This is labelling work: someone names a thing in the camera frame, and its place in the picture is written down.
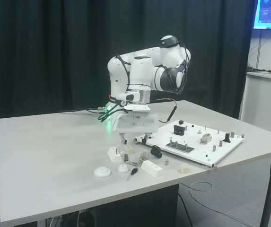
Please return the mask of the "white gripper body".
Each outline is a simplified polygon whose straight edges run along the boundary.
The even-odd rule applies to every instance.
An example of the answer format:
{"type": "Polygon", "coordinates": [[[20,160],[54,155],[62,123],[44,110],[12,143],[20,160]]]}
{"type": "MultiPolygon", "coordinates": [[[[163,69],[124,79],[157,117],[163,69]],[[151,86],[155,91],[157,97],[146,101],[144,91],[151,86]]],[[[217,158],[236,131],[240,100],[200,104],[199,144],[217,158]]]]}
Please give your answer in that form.
{"type": "Polygon", "coordinates": [[[157,132],[158,114],[148,114],[139,117],[119,113],[113,118],[113,131],[115,132],[157,132]]]}

